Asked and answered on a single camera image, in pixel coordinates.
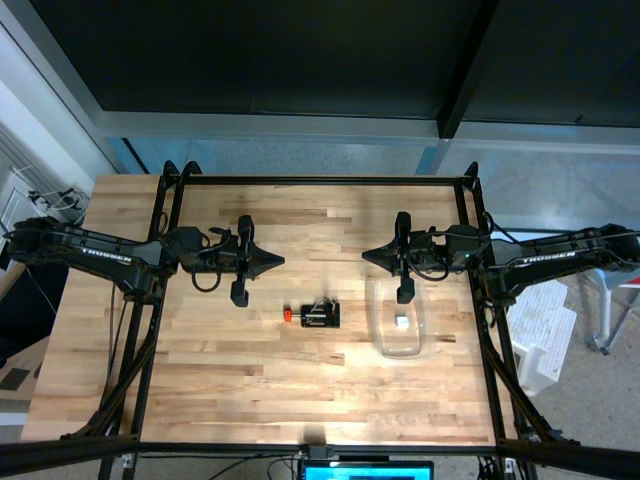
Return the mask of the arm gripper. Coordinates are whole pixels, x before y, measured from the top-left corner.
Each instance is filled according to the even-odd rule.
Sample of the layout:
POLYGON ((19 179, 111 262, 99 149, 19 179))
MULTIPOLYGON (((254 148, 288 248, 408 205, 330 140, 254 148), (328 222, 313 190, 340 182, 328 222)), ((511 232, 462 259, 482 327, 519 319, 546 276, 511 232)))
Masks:
POLYGON ((395 240, 362 253, 363 259, 390 275, 398 275, 399 304, 409 304, 415 296, 415 277, 427 282, 444 279, 444 263, 436 253, 435 228, 412 231, 411 215, 401 211, 395 221, 395 240))
POLYGON ((236 279, 231 284, 230 298, 236 307, 247 307, 249 293, 246 290, 246 279, 256 278, 265 272, 285 264, 285 258, 260 248, 254 240, 254 223, 250 215, 242 215, 238 219, 237 234, 229 230, 221 241, 210 248, 207 263, 211 265, 216 281, 207 292, 215 291, 223 273, 234 273, 236 279))

